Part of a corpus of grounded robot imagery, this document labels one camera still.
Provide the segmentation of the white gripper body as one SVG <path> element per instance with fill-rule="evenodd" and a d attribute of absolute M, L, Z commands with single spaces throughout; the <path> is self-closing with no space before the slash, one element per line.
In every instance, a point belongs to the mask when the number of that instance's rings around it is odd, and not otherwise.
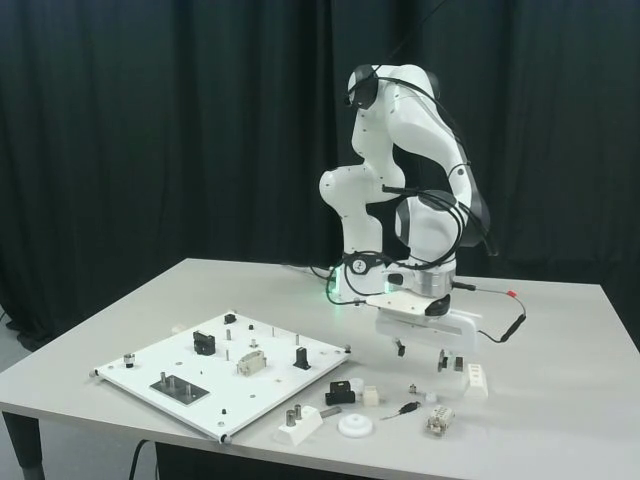
<path fill-rule="evenodd" d="M 452 309 L 437 318 L 420 318 L 417 321 L 393 318 L 382 311 L 376 318 L 376 331 L 401 341 L 420 343 L 453 353 L 474 353 L 477 347 L 477 330 L 483 316 Z"/>

